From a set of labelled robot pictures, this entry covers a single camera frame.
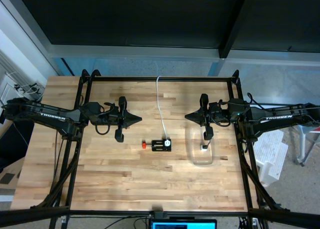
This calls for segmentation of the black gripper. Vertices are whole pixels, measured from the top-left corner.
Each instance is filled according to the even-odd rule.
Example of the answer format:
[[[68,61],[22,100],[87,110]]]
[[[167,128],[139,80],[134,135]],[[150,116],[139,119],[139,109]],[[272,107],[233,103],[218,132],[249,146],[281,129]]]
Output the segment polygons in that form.
[[[211,123],[219,127],[225,127],[221,121],[218,121],[217,114],[221,113],[221,107],[217,102],[209,103],[209,96],[205,93],[200,96],[200,109],[186,114],[185,119],[204,127],[204,140],[209,141],[214,136],[213,127]]]
[[[131,114],[127,111],[127,100],[124,96],[121,96],[118,100],[118,106],[114,103],[109,103],[109,110],[107,112],[108,124],[110,126],[117,126],[115,130],[114,138],[118,143],[124,142],[124,134],[122,132],[123,128],[125,127],[125,118],[129,119],[126,122],[126,126],[130,127],[133,124],[139,123],[142,118],[140,116]]]

